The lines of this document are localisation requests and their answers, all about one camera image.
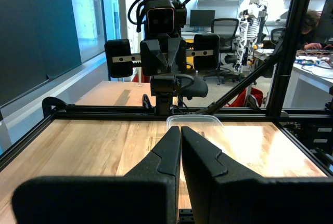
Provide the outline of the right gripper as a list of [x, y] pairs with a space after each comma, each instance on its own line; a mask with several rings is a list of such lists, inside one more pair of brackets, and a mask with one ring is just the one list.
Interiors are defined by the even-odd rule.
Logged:
[[143, 40], [136, 54], [131, 53], [127, 39], [105, 43], [108, 72], [113, 78], [132, 76], [134, 67], [141, 67], [144, 76], [184, 74], [190, 56], [197, 71], [214, 70], [219, 53], [220, 37], [215, 33], [196, 34], [193, 43], [187, 43], [184, 38]]

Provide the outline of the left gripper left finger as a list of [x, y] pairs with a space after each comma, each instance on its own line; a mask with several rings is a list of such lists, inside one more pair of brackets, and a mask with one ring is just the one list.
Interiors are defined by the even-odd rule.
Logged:
[[176, 223], [181, 132], [171, 127], [124, 176], [43, 176], [16, 188], [17, 223]]

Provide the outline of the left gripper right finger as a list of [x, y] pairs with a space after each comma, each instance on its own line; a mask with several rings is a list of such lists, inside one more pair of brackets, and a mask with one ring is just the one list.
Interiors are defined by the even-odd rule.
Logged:
[[195, 223], [331, 223], [332, 179], [263, 177], [182, 127], [182, 164]]

